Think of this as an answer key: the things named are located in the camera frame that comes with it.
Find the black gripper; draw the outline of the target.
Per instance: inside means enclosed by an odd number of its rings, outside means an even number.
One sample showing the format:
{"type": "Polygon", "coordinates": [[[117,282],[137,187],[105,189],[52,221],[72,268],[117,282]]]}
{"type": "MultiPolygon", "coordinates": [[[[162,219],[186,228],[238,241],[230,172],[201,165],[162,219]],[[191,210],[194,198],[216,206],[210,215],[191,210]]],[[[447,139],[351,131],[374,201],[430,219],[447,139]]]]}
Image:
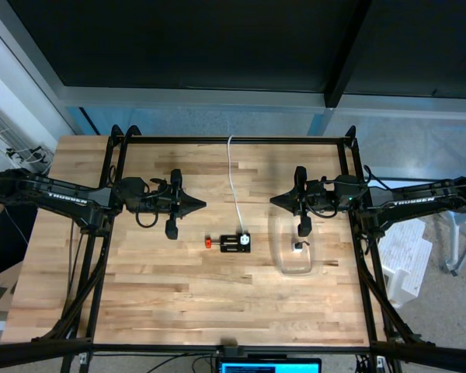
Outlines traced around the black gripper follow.
{"type": "Polygon", "coordinates": [[[205,208],[206,202],[191,197],[182,190],[183,176],[180,169],[171,171],[170,186],[162,197],[159,198],[156,205],[156,214],[167,214],[168,219],[165,222],[165,235],[170,240],[178,239],[177,218],[179,217],[179,205],[181,207],[181,218],[186,217],[195,211],[205,208]]]}
{"type": "MultiPolygon", "coordinates": [[[[297,227],[297,233],[299,237],[304,238],[308,237],[312,230],[311,218],[308,216],[308,212],[312,207],[312,202],[310,202],[309,199],[312,194],[322,191],[322,184],[319,180],[308,180],[307,170],[303,166],[298,166],[296,168],[294,183],[297,192],[297,213],[300,216],[300,224],[297,227]]],[[[278,196],[271,197],[270,203],[294,215],[294,204],[291,202],[284,202],[292,199],[294,199],[294,188],[278,196]]]]}

